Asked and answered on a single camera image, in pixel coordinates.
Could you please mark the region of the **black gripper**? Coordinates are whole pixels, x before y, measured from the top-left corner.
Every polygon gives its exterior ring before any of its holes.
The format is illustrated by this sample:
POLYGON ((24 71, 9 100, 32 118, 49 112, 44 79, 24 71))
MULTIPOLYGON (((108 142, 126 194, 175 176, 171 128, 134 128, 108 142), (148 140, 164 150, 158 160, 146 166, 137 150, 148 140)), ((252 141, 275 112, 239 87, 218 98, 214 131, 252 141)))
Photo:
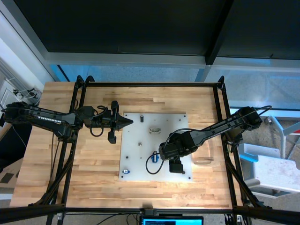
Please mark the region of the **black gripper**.
POLYGON ((115 136, 115 131, 119 130, 119 119, 122 122, 120 128, 123 129, 126 126, 133 124, 131 119, 123 117, 119 115, 119 104, 117 101, 112 101, 111 109, 109 110, 106 108, 101 112, 100 122, 101 122, 101 129, 104 131, 105 128, 110 129, 108 132, 108 141, 109 143, 116 143, 117 138, 115 136))
POLYGON ((184 173, 183 164, 179 157, 169 160, 169 172, 178 174, 184 173))

